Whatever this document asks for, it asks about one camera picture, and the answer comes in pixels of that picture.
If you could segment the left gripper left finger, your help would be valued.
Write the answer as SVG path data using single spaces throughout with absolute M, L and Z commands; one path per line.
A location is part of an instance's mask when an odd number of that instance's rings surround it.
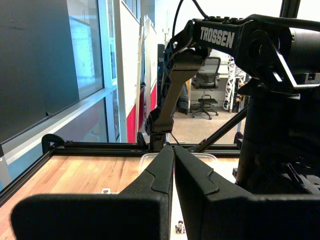
M 168 240 L 174 150 L 165 146 L 118 194 L 38 194 L 10 221 L 18 240 Z

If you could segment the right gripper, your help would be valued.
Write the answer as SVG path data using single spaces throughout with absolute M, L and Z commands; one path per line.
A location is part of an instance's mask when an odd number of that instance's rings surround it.
M 250 98 L 236 184 L 253 194 L 319 194 L 320 104 Z

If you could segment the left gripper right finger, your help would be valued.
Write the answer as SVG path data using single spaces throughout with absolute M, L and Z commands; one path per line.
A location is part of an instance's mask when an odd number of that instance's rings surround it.
M 319 239 L 319 197 L 254 195 L 183 147 L 174 151 L 175 185 L 188 239 Z

